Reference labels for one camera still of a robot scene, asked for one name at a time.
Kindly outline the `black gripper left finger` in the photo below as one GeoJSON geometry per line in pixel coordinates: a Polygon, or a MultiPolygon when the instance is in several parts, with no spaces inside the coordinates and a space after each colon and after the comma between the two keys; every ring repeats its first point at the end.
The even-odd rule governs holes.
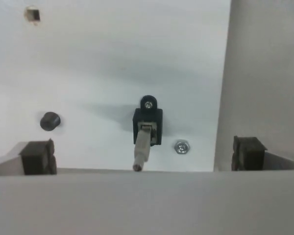
{"type": "Polygon", "coordinates": [[[52,139],[19,142],[0,156],[0,175],[56,175],[54,153],[52,139]]]}

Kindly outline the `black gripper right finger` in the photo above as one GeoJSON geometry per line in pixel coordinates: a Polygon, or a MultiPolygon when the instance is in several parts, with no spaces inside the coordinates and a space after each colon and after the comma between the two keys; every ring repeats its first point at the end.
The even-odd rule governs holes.
{"type": "Polygon", "coordinates": [[[231,170],[294,170],[294,154],[269,150],[256,137],[234,136],[231,170]]]}

